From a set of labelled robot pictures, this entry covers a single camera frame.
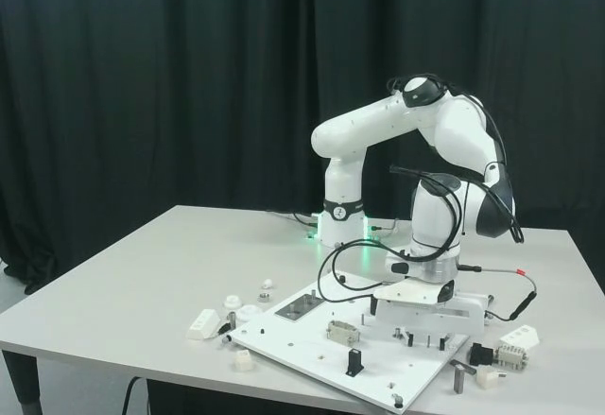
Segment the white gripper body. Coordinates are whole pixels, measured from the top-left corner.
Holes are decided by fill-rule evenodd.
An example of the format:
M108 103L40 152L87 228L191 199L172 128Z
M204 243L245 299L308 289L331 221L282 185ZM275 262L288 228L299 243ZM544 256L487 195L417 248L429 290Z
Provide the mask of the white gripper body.
M487 308L487 295L458 293L434 305L378 301L375 317L413 334L475 336L484 331Z

